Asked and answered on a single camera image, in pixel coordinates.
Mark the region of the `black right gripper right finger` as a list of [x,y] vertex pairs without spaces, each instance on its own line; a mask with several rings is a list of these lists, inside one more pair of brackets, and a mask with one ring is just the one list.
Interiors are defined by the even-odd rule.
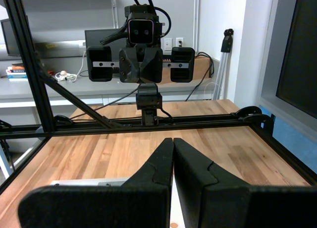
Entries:
[[317,189],[257,186],[225,170],[180,138],[174,172],[188,228],[314,228]]

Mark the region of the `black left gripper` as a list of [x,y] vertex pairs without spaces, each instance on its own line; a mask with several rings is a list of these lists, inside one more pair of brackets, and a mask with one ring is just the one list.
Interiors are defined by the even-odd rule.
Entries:
[[189,47],[174,47],[171,55],[161,48],[144,44],[120,49],[118,60],[112,60],[109,46],[87,48],[88,74],[91,81],[111,81],[114,69],[119,70],[123,83],[160,83],[163,69],[169,68],[172,82],[191,82],[194,74],[195,51]]

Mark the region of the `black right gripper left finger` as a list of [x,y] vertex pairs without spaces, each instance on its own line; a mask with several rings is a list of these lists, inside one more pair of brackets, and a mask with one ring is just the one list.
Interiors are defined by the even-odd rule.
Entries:
[[167,228],[173,140],[164,139],[121,186],[44,186],[19,203],[23,228]]

